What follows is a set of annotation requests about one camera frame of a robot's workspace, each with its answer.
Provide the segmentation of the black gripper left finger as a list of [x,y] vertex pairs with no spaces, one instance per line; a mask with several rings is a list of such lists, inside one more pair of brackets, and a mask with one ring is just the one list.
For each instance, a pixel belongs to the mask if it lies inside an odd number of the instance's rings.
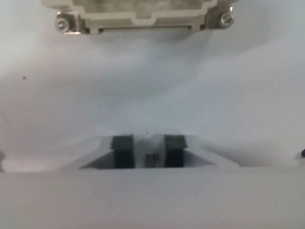
[[96,149],[60,166],[59,170],[134,169],[133,135],[102,137]]

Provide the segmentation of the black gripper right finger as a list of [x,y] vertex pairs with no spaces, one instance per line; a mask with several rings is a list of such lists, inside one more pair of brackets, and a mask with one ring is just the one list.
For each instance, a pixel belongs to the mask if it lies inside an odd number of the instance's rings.
[[237,168],[240,165],[232,160],[216,154],[185,135],[164,136],[164,167],[178,168]]

